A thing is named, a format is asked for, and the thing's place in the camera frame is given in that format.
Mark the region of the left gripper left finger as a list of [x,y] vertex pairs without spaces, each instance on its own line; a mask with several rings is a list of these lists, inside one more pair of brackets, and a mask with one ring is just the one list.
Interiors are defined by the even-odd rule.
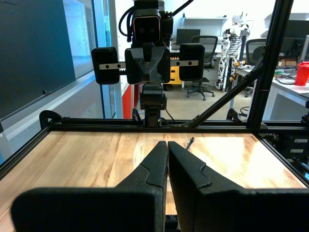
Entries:
[[18,232],[162,232],[168,148],[159,142],[113,188],[34,188],[12,203]]

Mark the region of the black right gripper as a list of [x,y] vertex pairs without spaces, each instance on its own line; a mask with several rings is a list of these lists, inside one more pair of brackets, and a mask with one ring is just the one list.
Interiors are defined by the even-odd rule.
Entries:
[[95,48],[91,52],[96,82],[100,85],[117,84],[125,75],[134,84],[166,84],[171,67],[179,67],[181,81],[199,81],[204,70],[205,47],[200,43],[185,43],[175,60],[166,46],[147,46],[125,50],[125,61],[118,61],[114,47]]

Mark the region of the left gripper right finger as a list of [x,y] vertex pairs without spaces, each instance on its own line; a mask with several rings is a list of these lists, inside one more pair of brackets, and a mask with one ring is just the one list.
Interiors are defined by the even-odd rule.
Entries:
[[307,189],[245,189],[178,143],[168,146],[169,178],[181,231],[308,231]]

